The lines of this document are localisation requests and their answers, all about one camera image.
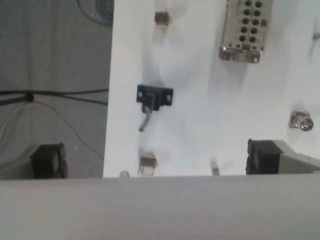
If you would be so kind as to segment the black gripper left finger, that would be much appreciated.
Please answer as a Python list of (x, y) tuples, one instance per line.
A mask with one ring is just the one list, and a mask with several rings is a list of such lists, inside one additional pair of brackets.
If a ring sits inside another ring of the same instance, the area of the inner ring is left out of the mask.
[(67, 179), (65, 145), (40, 144), (27, 147), (18, 157), (0, 163), (2, 180)]

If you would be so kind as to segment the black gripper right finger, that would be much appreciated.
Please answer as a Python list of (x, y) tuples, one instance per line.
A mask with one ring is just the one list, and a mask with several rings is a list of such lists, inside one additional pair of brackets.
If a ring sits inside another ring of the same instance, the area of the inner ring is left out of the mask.
[(313, 174), (320, 171), (320, 160), (295, 152), (284, 140), (247, 142), (247, 175)]

